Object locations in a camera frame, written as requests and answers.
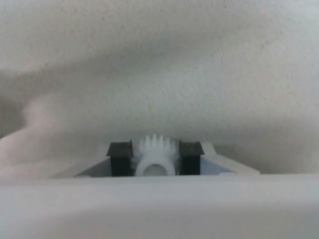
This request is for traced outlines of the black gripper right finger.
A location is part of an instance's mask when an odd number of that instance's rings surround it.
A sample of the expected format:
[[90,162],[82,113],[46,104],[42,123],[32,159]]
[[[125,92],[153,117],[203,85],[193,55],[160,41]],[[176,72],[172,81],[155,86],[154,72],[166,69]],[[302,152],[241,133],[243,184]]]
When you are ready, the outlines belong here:
[[259,175],[256,169],[217,154],[212,142],[179,142],[179,175]]

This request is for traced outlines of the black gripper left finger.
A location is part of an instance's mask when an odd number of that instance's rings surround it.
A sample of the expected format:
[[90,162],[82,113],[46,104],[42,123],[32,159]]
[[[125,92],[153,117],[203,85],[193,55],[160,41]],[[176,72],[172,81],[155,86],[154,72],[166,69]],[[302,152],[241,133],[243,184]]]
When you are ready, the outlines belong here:
[[132,167],[133,143],[111,142],[106,158],[99,163],[85,169],[75,177],[130,177],[133,175]]

